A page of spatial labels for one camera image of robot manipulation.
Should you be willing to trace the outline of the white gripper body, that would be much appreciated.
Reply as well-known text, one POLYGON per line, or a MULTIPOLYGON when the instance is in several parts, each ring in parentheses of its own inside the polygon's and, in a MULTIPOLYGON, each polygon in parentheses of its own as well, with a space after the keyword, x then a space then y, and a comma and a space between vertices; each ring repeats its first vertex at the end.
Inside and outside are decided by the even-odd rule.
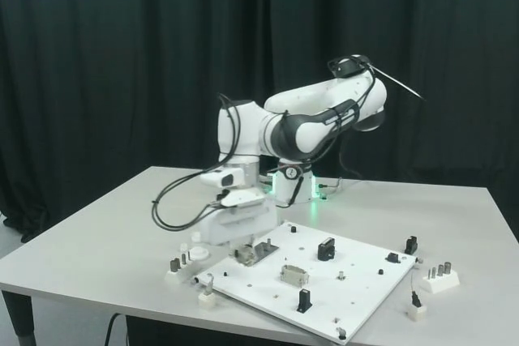
POLYGON ((198 230, 203 243, 218 246, 265 233, 279 224, 276 205, 265 201, 246 207, 211 209, 198 223, 198 230))

